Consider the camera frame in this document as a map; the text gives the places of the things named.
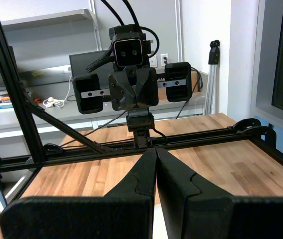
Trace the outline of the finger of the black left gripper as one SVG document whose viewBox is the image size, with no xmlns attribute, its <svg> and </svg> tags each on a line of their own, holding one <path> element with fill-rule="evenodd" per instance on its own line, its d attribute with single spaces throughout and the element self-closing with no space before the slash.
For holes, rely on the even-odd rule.
<svg viewBox="0 0 283 239">
<path fill-rule="evenodd" d="M 108 81 L 112 108 L 115 111 L 133 109 L 136 105 L 136 96 L 126 72 L 114 72 Z"/>
<path fill-rule="evenodd" d="M 156 106 L 159 102 L 157 73 L 152 67 L 137 69 L 136 105 L 140 108 Z"/>
</svg>

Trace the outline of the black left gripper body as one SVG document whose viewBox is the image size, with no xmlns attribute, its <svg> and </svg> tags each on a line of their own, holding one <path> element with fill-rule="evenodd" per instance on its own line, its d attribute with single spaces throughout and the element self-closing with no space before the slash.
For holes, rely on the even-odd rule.
<svg viewBox="0 0 283 239">
<path fill-rule="evenodd" d="M 132 66 L 123 70 L 126 72 L 134 91 L 137 69 L 137 67 Z M 98 74 L 76 76 L 73 79 L 75 98 L 80 113 L 92 114 L 102 111 L 103 103 L 106 102 L 105 97 L 109 97 L 108 101 L 111 102 L 108 78 L 113 73 L 111 72 L 107 76 L 107 88 L 100 85 Z M 169 102 L 187 101 L 191 98 L 191 65 L 188 62 L 167 64 L 161 76 L 163 77 L 162 80 L 159 79 L 160 74 L 157 73 L 158 89 L 164 88 L 166 90 L 166 97 Z M 142 108 L 135 105 L 131 110 L 135 109 Z"/>
</svg>

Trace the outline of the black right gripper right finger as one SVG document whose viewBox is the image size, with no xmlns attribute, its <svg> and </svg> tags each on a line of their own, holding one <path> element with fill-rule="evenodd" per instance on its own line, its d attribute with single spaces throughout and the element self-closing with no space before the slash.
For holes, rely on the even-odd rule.
<svg viewBox="0 0 283 239">
<path fill-rule="evenodd" d="M 170 239 L 283 239 L 283 197 L 234 196 L 168 151 L 157 186 Z"/>
</svg>

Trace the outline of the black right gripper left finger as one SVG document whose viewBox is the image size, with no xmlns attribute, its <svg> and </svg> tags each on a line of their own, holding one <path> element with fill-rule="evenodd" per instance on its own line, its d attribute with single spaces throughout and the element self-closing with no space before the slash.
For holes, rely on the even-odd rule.
<svg viewBox="0 0 283 239">
<path fill-rule="evenodd" d="M 148 149 L 103 197 L 25 197 L 5 208 L 5 239 L 150 239 L 155 185 L 155 149 Z"/>
</svg>

